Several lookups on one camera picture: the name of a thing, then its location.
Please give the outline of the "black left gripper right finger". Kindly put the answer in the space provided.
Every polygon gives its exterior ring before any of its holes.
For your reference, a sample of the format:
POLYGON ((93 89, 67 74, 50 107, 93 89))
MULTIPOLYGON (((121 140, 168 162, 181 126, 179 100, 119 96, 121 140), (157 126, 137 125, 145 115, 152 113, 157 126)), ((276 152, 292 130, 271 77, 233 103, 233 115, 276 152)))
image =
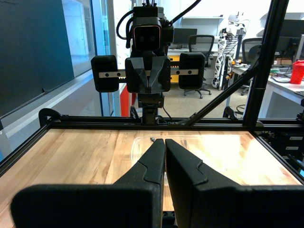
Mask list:
POLYGON ((301 185, 244 186, 217 172, 172 139, 166 172, 180 228, 301 228, 301 185))

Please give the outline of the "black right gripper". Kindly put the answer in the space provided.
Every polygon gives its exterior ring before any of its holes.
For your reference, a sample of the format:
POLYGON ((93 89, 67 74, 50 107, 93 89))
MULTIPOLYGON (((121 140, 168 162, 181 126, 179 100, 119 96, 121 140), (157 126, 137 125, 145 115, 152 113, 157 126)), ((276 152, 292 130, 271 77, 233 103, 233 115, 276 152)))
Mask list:
POLYGON ((202 53, 182 53, 178 62, 167 56, 130 57, 125 60, 125 68, 119 70, 115 56, 95 56, 91 67, 95 89, 100 93, 115 92, 120 83, 125 83, 129 93, 156 94, 170 90, 173 75, 178 76, 181 89, 201 88, 205 57, 202 53))

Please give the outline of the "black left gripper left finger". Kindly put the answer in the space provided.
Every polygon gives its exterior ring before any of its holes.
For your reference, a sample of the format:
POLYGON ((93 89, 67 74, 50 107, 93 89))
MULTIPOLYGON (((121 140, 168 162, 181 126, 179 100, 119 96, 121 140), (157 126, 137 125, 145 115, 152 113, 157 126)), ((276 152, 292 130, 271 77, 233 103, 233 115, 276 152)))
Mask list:
POLYGON ((157 139, 113 184, 40 184, 11 202, 18 228, 160 228, 165 144, 157 139))

